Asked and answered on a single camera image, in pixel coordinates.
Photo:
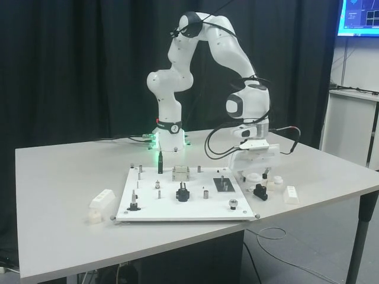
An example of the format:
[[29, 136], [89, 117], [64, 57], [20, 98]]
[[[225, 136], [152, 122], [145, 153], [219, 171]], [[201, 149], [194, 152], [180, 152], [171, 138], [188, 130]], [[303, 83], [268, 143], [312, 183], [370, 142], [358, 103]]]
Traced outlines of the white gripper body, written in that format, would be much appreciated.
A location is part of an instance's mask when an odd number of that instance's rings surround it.
[[277, 167], [280, 164], [280, 145], [270, 144], [266, 149], [239, 150], [228, 161], [232, 172], [253, 171]]

